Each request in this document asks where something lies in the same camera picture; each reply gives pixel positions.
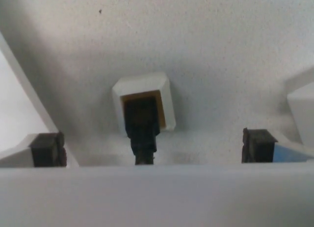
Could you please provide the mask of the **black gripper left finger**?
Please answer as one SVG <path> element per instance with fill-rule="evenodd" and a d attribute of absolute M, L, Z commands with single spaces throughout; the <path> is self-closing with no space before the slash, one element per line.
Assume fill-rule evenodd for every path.
<path fill-rule="evenodd" d="M 18 145 L 0 152 L 2 168 L 66 167 L 67 153 L 61 132 L 27 135 Z"/>

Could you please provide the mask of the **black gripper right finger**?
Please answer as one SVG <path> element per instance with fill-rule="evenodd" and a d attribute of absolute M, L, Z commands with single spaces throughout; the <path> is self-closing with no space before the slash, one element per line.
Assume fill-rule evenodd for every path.
<path fill-rule="evenodd" d="M 314 149 L 267 129 L 243 129 L 242 163 L 312 162 Z"/>

